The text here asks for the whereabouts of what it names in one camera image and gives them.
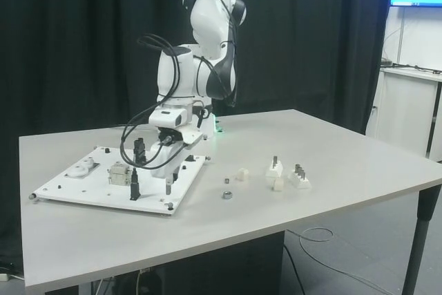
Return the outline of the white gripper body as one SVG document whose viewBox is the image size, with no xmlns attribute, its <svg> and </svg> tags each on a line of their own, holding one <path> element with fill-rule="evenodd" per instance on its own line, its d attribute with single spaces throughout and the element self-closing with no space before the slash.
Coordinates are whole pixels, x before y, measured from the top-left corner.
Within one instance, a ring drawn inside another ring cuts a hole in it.
<svg viewBox="0 0 442 295">
<path fill-rule="evenodd" d="M 184 143 L 174 143 L 163 146 L 160 153 L 150 163 L 151 175 L 154 178 L 165 179 L 169 177 L 189 155 L 189 150 Z"/>
</svg>

